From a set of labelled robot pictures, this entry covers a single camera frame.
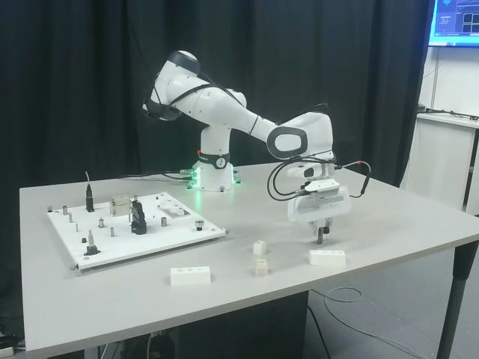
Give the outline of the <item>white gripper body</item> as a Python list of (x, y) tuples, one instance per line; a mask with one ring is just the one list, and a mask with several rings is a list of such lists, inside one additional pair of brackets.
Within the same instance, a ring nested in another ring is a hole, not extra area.
[(351, 210), (350, 194), (347, 188), (339, 188), (337, 194), (319, 197), (310, 194), (289, 200), (287, 215), (290, 221), (309, 223), (345, 215)]

